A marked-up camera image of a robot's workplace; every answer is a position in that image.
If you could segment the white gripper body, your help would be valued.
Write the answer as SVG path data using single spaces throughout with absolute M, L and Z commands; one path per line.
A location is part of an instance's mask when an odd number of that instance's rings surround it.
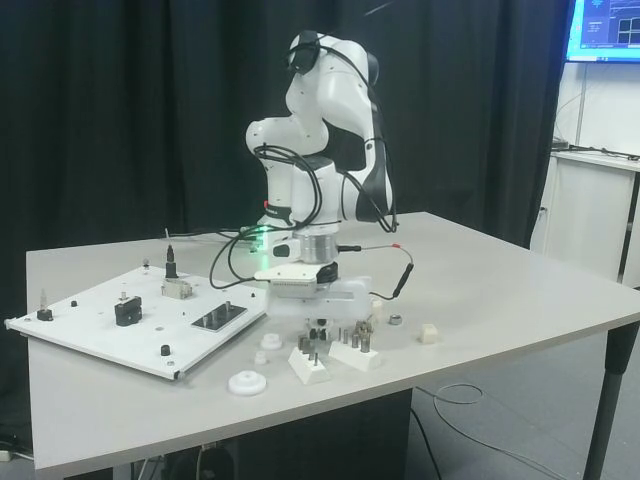
M 371 314 L 369 276 L 328 283 L 271 283 L 266 311 L 282 319 L 366 320 Z

